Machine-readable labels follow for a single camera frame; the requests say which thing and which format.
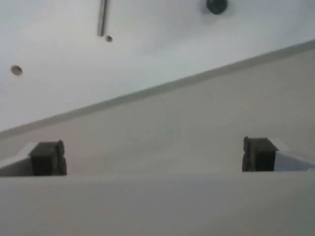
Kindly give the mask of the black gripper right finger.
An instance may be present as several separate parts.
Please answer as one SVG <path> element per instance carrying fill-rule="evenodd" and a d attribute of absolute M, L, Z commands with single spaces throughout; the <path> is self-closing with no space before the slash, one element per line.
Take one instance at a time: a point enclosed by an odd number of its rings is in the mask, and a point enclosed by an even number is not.
<path fill-rule="evenodd" d="M 290 150 L 280 139 L 244 138 L 243 172 L 315 170 L 315 156 Z"/>

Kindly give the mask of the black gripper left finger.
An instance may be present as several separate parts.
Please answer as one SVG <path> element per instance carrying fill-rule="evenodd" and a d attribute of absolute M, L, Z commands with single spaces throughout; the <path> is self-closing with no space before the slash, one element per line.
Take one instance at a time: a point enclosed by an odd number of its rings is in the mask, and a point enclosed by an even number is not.
<path fill-rule="evenodd" d="M 62 140 L 25 145 L 18 154 L 0 161 L 2 177 L 66 176 L 67 163 Z"/>

